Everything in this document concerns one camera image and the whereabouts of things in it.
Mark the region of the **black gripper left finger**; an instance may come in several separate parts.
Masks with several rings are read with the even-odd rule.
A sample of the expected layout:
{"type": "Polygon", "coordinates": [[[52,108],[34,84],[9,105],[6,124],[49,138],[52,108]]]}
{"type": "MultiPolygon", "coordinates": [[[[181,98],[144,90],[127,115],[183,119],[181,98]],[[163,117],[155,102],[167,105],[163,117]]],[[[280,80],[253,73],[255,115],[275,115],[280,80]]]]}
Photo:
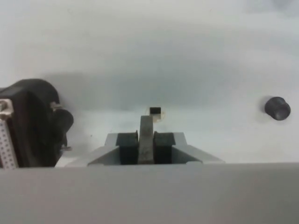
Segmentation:
{"type": "Polygon", "coordinates": [[[90,153],[92,165],[136,165],[138,160],[138,132],[109,133],[105,144],[90,153]]]}

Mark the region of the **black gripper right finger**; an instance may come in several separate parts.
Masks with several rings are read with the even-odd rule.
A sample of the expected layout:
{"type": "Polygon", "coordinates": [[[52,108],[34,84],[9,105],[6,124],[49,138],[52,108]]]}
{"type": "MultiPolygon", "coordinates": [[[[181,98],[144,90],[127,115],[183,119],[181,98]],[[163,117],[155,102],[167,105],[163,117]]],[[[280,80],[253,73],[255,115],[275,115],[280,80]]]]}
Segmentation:
{"type": "Polygon", "coordinates": [[[222,159],[189,145],[184,133],[154,132],[153,150],[156,164],[224,163],[222,159]]]}

